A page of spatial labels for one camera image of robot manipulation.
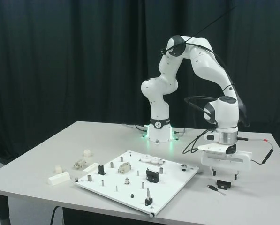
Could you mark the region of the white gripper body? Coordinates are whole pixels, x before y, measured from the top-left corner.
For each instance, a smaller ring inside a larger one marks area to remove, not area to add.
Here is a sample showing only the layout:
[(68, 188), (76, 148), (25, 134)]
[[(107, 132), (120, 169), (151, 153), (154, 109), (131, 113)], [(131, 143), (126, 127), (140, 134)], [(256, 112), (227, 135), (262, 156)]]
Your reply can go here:
[(204, 152), (201, 164), (211, 168), (227, 170), (250, 170), (251, 152), (238, 151), (234, 154), (214, 154)]

